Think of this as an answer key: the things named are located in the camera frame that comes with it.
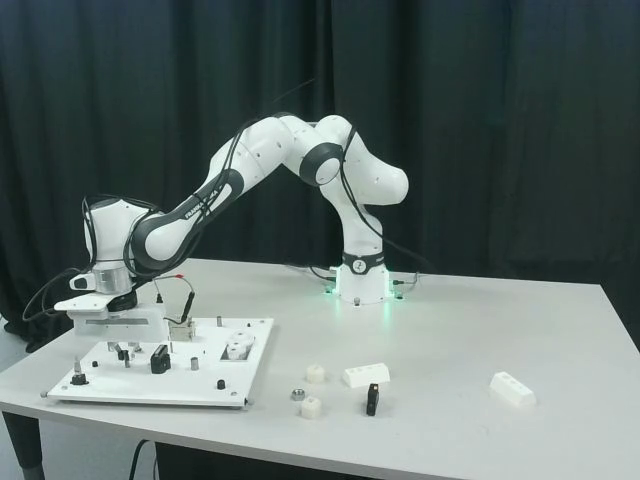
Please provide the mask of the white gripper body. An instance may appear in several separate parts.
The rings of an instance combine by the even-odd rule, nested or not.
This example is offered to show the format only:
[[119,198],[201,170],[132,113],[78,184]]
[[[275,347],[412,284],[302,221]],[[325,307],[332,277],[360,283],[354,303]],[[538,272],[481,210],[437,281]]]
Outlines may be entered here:
[[162,342],[165,314],[163,306],[137,306],[117,312],[73,312],[72,320],[78,336],[105,342]]

